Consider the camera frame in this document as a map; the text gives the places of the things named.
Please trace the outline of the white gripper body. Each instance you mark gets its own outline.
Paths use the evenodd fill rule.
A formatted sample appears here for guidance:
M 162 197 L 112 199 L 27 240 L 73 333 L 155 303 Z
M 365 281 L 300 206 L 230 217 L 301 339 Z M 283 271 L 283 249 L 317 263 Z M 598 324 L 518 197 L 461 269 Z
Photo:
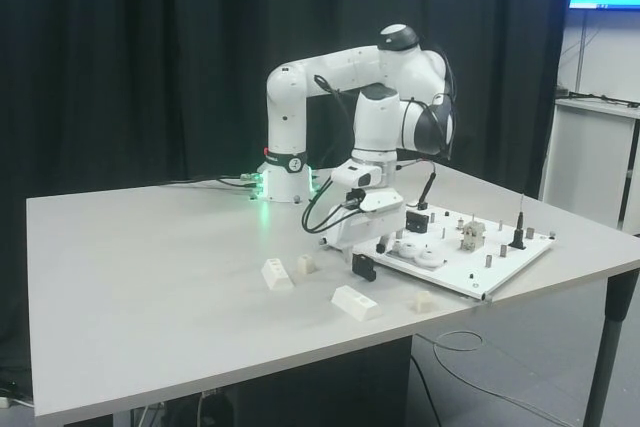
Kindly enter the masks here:
M 386 245 L 403 229 L 403 197 L 395 189 L 353 190 L 338 220 L 327 231 L 329 247 L 344 250 L 372 240 Z

